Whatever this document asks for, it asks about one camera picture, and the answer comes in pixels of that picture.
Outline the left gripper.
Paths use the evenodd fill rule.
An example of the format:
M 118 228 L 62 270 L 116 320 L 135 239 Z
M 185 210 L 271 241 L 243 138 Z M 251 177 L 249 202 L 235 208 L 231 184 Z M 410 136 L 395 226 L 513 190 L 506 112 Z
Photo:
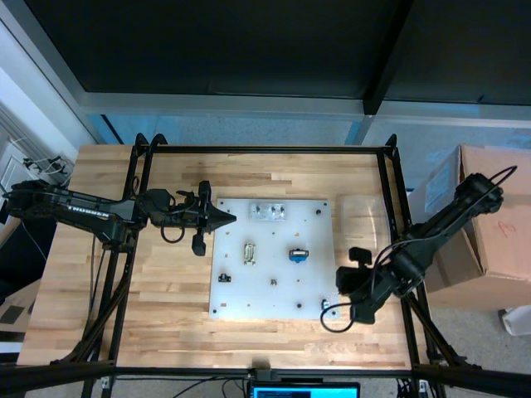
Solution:
M 236 222 L 230 210 L 222 210 L 211 204 L 212 189 L 209 181 L 201 181 L 198 186 L 199 210 L 197 220 L 197 233 L 211 233 L 223 226 Z

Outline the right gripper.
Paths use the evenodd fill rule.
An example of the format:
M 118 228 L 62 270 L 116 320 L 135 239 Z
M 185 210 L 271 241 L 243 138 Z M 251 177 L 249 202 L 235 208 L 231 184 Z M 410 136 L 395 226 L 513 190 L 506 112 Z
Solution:
M 340 295 L 349 299 L 352 323 L 375 323 L 374 311 L 368 306 L 371 272 L 366 265 L 357 268 L 341 266 L 336 270 L 336 287 Z

